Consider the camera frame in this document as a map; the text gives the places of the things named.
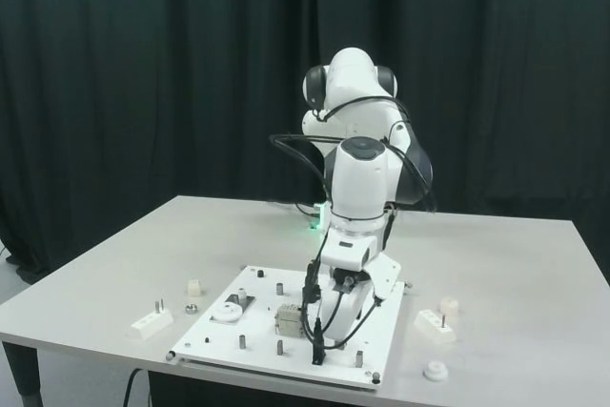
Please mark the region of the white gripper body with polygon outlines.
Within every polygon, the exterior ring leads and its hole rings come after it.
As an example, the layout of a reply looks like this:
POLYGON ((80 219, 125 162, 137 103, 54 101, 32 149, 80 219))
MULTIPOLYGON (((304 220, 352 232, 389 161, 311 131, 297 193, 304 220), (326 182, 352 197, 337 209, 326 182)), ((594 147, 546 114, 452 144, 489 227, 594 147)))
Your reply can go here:
POLYGON ((339 343, 358 326, 365 332, 392 334, 404 291, 397 261, 379 254, 360 271, 334 266, 329 274, 321 289, 319 315, 326 338, 339 343))

